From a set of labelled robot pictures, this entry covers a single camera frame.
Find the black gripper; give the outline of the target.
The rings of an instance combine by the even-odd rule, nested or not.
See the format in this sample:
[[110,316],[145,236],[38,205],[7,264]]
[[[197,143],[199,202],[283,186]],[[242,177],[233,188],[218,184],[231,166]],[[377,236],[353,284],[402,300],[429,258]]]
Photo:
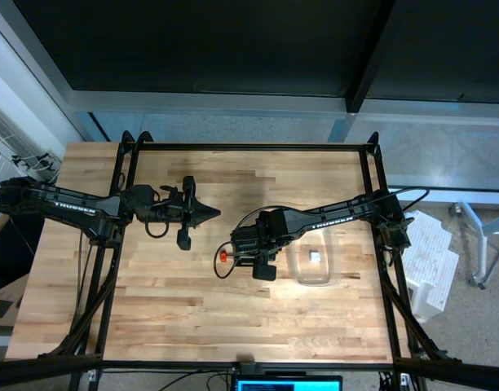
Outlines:
[[[154,239],[163,238],[167,235],[170,224],[178,223],[181,227],[177,232],[177,245],[181,250],[190,250],[192,240],[189,236],[189,229],[219,217],[221,213],[220,210],[202,204],[195,198],[196,184],[193,176],[183,178],[182,188],[182,191],[178,191],[176,187],[161,187],[162,190],[169,192],[169,197],[155,203],[151,210],[155,212],[154,222],[164,222],[165,230],[159,235],[151,234],[151,237]],[[197,214],[193,223],[192,214],[194,211]]]
[[276,280],[276,254],[289,244],[287,239],[273,239],[265,228],[243,226],[231,233],[236,267],[251,267],[252,277],[262,281]]

